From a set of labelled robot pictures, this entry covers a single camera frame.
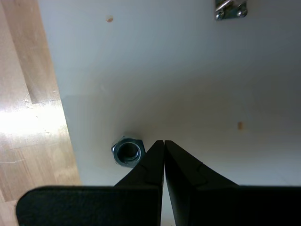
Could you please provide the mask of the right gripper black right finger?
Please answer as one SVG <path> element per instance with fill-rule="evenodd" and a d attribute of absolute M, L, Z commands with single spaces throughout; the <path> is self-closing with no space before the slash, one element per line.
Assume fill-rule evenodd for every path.
<path fill-rule="evenodd" d="M 178 226 L 298 226 L 301 189 L 240 186 L 173 141 L 165 142 L 165 175 Z"/>

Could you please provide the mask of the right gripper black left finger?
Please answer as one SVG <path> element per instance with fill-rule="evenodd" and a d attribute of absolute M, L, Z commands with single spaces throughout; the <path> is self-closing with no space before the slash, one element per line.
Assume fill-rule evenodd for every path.
<path fill-rule="evenodd" d="M 164 181 L 164 142 L 114 186 L 43 186 L 17 202 L 21 226 L 159 226 Z"/>

